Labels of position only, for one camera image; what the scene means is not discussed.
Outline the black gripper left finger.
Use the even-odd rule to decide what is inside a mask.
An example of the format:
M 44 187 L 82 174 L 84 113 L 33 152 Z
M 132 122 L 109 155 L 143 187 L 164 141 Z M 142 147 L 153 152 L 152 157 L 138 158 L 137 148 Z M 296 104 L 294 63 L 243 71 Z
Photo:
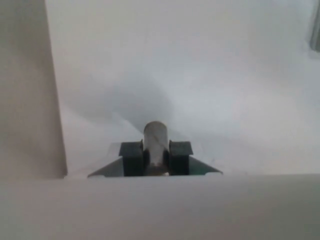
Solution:
M 143 142 L 112 143 L 107 156 L 89 167 L 88 177 L 141 177 L 144 175 Z

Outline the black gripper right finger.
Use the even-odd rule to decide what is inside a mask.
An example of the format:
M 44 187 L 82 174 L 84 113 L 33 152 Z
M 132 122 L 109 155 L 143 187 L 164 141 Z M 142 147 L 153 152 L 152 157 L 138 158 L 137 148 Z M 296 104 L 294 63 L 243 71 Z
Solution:
M 209 173 L 223 174 L 195 157 L 190 141 L 169 141 L 169 172 L 172 176 L 204 176 Z

